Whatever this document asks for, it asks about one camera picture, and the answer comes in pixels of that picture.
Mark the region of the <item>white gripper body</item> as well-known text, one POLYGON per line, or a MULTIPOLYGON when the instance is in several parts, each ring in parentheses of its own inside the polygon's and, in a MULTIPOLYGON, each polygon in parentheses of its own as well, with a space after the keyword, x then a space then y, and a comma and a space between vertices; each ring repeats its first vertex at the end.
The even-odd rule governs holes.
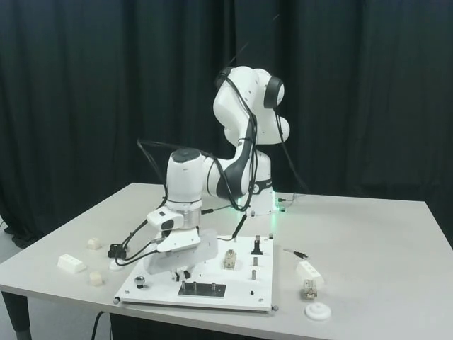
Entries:
POLYGON ((144 270, 150 274, 178 271, 185 267, 215 258, 218 255, 217 233, 213 229, 202 230, 200 242, 181 249, 158 251, 143 259, 144 270))

